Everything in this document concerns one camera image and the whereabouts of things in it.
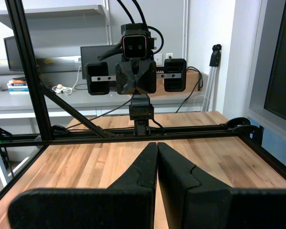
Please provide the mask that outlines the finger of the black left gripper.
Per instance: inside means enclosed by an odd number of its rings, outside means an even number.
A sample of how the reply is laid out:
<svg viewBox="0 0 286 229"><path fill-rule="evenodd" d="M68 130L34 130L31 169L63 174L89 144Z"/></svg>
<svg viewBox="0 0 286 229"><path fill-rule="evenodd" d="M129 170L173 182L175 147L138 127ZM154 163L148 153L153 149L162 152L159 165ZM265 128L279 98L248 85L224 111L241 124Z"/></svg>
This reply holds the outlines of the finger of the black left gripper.
<svg viewBox="0 0 286 229"><path fill-rule="evenodd" d="M136 90L140 94L156 92L156 63L153 60L141 61L139 71L135 76Z"/></svg>
<svg viewBox="0 0 286 229"><path fill-rule="evenodd" d="M135 76L131 62L118 62L116 67L116 84L118 94L134 94Z"/></svg>

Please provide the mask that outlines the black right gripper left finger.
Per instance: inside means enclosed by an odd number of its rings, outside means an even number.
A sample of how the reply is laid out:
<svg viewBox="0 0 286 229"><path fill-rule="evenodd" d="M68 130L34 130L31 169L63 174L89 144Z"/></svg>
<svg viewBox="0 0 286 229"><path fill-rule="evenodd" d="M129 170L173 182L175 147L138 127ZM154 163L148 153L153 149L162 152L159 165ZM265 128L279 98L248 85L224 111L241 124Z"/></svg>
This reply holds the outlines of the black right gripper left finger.
<svg viewBox="0 0 286 229"><path fill-rule="evenodd" d="M8 207L12 229L152 229L157 144L149 143L107 188L37 188Z"/></svg>

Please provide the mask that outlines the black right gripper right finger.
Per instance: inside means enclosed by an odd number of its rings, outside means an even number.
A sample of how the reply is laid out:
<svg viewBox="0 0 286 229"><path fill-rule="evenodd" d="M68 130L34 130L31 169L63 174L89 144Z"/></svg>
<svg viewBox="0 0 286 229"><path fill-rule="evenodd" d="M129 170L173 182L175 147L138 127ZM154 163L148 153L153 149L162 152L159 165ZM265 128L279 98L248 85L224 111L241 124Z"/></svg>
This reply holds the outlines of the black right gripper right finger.
<svg viewBox="0 0 286 229"><path fill-rule="evenodd" d="M233 188L166 143L158 178L171 229L286 229L286 189Z"/></svg>

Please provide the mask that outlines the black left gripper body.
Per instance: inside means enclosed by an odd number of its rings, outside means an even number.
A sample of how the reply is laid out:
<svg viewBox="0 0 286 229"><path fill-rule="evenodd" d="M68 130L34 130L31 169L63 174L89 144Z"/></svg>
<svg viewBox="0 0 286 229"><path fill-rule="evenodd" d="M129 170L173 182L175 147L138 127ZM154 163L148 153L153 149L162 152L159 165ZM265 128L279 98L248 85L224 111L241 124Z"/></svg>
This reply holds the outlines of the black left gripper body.
<svg viewBox="0 0 286 229"><path fill-rule="evenodd" d="M134 76L139 71L140 60L132 60ZM114 75L109 75L108 64L106 62L89 63L85 67L88 92L91 95L105 95L110 92L110 83L115 85L117 92L116 70ZM166 92L183 92L186 88L186 60L166 59L164 67L156 68L156 82L162 79Z"/></svg>

